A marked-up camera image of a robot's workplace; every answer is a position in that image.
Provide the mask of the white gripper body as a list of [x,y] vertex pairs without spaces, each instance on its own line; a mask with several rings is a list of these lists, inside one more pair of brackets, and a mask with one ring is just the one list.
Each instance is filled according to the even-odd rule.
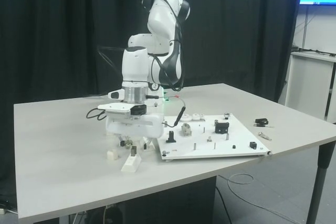
[[164,115],[150,113],[128,118],[107,115],[106,131],[113,134],[134,137],[160,138],[164,132]]

